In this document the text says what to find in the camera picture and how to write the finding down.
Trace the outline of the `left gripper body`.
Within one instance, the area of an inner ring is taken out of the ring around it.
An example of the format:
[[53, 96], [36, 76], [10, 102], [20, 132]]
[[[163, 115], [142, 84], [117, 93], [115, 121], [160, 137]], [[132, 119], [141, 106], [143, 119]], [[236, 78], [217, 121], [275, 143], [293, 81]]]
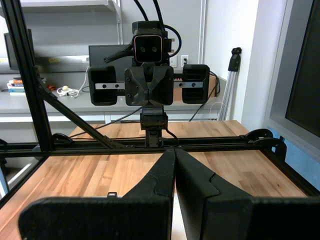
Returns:
[[[157, 65], [144, 63], [141, 66], [144, 68], [149, 100], [149, 86], [153, 79], [154, 67]], [[173, 102], [174, 90], [181, 89], [182, 101], [185, 104], [205, 103], [209, 96], [209, 79], [210, 69], [205, 64], [186, 64], [183, 67], [182, 74], [175, 74], [173, 71]], [[125, 71], [123, 82], [117, 82], [116, 70], [112, 65], [90, 67], [88, 82], [90, 99], [94, 105], [115, 105], [119, 90], [123, 91], [122, 96], [125, 97]]]

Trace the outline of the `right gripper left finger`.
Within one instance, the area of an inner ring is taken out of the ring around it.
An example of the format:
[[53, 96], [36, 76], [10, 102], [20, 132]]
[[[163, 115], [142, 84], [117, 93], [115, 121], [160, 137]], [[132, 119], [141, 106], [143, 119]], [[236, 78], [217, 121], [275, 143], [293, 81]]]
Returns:
[[24, 240], [169, 240], [175, 151], [165, 151], [122, 197], [46, 197], [19, 215]]

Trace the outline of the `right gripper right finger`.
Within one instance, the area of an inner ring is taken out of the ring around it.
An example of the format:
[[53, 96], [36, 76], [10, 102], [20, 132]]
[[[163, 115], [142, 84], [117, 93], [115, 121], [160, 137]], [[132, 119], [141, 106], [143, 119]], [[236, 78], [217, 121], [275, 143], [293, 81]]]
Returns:
[[318, 197], [254, 197], [184, 150], [176, 191], [189, 240], [317, 240]]

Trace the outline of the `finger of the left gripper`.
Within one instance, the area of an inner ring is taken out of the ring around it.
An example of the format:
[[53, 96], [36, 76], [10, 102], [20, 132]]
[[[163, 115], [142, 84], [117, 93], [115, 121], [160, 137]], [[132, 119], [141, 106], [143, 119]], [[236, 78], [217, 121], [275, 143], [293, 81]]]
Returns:
[[125, 103], [128, 106], [148, 106], [149, 87], [142, 66], [132, 66], [124, 72]]
[[171, 66], [155, 66], [149, 85], [149, 102], [153, 106], [169, 106], [173, 103], [174, 70]]

